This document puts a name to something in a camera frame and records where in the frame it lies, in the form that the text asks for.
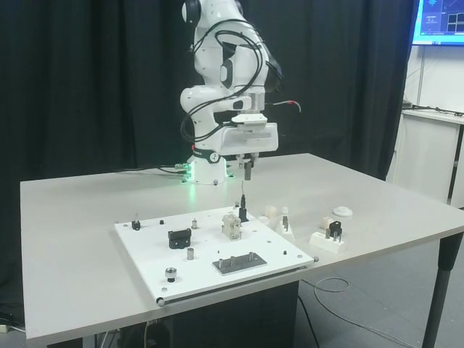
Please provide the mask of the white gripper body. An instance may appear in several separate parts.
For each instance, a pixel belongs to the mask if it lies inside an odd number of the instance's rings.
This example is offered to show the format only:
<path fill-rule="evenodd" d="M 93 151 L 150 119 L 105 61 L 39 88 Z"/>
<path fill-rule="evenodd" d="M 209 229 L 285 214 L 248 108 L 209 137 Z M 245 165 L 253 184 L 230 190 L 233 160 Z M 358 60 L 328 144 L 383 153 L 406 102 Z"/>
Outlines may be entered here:
<path fill-rule="evenodd" d="M 273 152 L 278 148 L 278 125 L 237 125 L 226 128 L 221 136 L 223 156 Z"/>

